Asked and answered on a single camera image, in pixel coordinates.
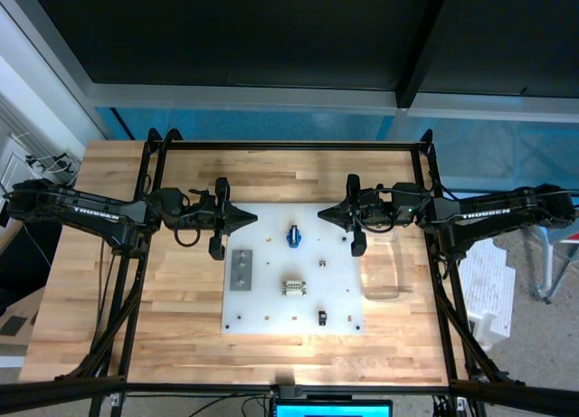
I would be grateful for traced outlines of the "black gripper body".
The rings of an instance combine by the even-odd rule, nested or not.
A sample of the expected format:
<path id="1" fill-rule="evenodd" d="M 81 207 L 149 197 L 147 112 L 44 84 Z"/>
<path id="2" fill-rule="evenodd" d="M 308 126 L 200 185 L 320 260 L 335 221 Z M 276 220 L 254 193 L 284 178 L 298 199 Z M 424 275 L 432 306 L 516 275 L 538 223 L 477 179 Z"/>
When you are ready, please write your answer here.
<path id="1" fill-rule="evenodd" d="M 350 202 L 351 243 L 353 257 L 362 257 L 367 248 L 366 232 L 386 234 L 390 232 L 390 212 L 380 198 L 384 187 L 362 189 L 358 175 L 350 174 L 346 180 L 346 198 Z"/>
<path id="2" fill-rule="evenodd" d="M 208 252 L 215 261 L 223 261 L 225 248 L 223 236 L 226 234 L 226 206 L 230 199 L 230 185 L 226 177 L 219 177 L 215 181 L 214 194 L 208 190 L 200 194 L 198 214 L 195 216 L 195 229 L 201 231 L 213 231 L 214 235 L 209 239 Z"/>

